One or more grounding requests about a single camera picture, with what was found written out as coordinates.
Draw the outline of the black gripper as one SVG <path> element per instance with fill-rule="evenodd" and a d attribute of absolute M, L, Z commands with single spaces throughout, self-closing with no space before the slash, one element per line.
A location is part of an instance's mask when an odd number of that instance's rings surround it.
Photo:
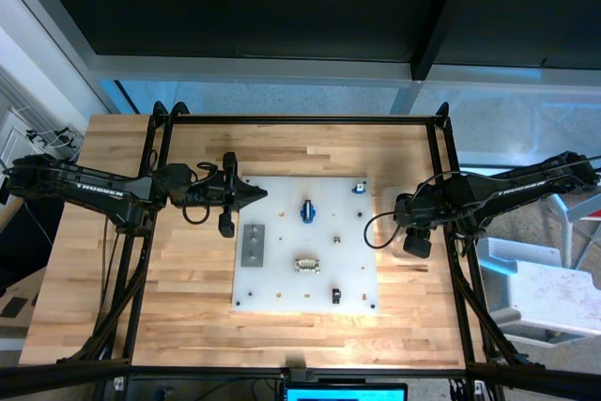
<path fill-rule="evenodd" d="M 238 160 L 234 152 L 226 152 L 223 155 L 223 168 L 219 170 L 215 164 L 201 162 L 200 169 L 205 169 L 208 174 L 194 184 L 195 205 L 205 208 L 205 216 L 195 225 L 200 225 L 208 220 L 211 207 L 221 207 L 219 215 L 218 230 L 224 238 L 233 238 L 235 226 L 232 221 L 234 200 L 236 196 L 236 208 L 245 208 L 268 196 L 267 191 L 249 184 L 242 178 L 237 178 Z"/>
<path fill-rule="evenodd" d="M 410 198 L 408 194 L 405 196 L 406 237 L 403 250 L 413 256 L 427 259 L 430 256 L 430 229 L 417 225 Z"/>

